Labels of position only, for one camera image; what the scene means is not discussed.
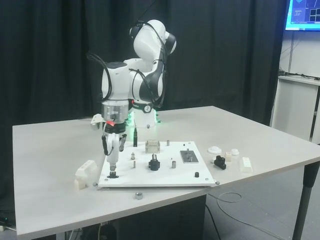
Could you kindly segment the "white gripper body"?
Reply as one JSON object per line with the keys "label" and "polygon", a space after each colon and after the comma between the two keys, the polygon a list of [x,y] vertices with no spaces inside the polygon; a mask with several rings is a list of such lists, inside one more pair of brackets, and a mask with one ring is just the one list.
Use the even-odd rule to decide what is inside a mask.
{"label": "white gripper body", "polygon": [[104,154],[110,164],[116,164],[119,160],[119,152],[124,150],[126,142],[125,134],[105,133],[104,134]]}

